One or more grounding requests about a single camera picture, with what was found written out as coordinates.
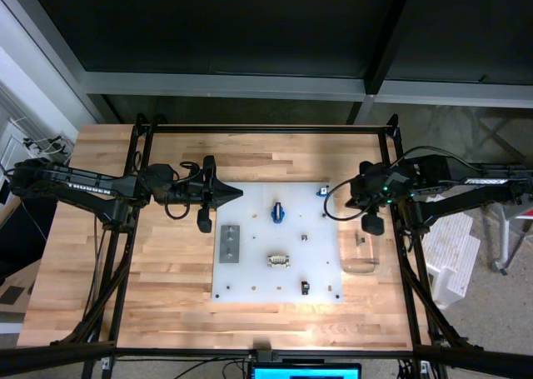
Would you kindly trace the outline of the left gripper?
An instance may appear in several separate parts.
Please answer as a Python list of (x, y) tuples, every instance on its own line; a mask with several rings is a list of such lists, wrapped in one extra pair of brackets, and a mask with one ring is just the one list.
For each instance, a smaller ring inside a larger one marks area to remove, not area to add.
[[(191, 206), (199, 206), (197, 212), (197, 226), (202, 233), (212, 231), (210, 209), (214, 202), (214, 180), (216, 176), (216, 163), (214, 156), (207, 156), (203, 160), (202, 167), (196, 162), (185, 161), (180, 167), (186, 168), (189, 174), (184, 178), (173, 180), (166, 192), (166, 214), (174, 221), (187, 217)], [(238, 199), (243, 196), (240, 188), (232, 187), (223, 182), (215, 184), (215, 208)], [(170, 212), (170, 205), (182, 204), (185, 211), (179, 215)]]

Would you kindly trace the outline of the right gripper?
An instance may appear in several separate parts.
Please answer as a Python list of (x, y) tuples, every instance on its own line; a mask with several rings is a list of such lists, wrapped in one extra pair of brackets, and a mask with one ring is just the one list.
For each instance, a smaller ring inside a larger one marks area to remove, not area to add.
[(384, 221), (377, 215), (383, 204), (384, 168), (382, 163), (361, 162), (359, 174), (349, 181), (351, 197), (346, 207), (362, 212), (361, 229), (371, 235), (384, 234)]

